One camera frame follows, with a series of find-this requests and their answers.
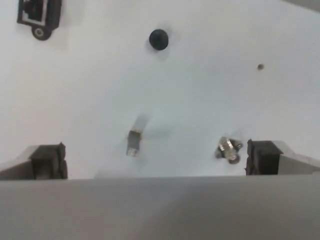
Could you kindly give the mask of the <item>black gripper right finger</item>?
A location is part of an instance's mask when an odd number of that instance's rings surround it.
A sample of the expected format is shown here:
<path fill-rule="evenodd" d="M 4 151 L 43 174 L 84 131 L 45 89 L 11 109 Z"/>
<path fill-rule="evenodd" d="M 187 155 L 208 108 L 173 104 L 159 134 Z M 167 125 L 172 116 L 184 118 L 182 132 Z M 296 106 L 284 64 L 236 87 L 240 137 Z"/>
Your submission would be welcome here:
<path fill-rule="evenodd" d="M 252 175 L 312 175 L 320 173 L 318 159 L 294 152 L 284 141 L 249 140 L 245 172 Z"/>

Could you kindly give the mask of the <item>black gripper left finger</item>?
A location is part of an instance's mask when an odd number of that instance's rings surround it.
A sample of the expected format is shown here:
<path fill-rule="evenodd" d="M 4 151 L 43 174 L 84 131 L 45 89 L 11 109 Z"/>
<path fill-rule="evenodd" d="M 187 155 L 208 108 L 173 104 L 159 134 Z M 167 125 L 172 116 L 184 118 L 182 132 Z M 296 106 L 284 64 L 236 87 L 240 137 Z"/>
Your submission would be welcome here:
<path fill-rule="evenodd" d="M 67 180 L 66 146 L 42 144 L 28 146 L 15 159 L 0 164 L 2 181 Z"/>

